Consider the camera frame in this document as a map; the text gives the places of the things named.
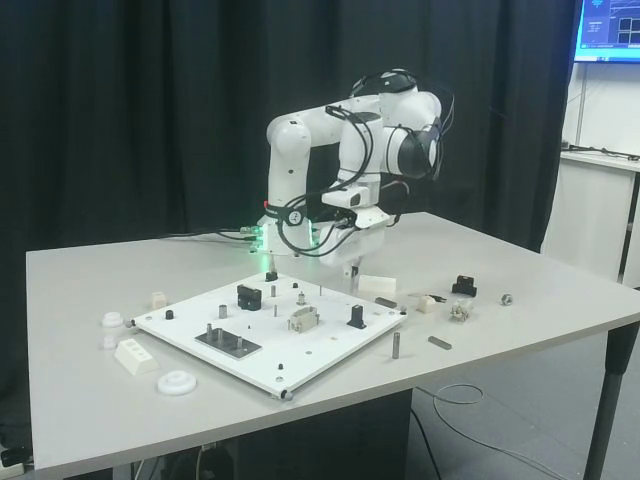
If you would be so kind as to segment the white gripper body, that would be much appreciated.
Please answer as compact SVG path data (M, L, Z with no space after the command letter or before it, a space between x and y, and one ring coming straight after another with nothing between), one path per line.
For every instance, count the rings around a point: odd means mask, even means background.
M358 262L362 257L379 250L384 242L385 228L356 230L336 227L330 232L331 226L324 226L318 235L322 246L318 249L320 261L328 266L344 266L347 263Z

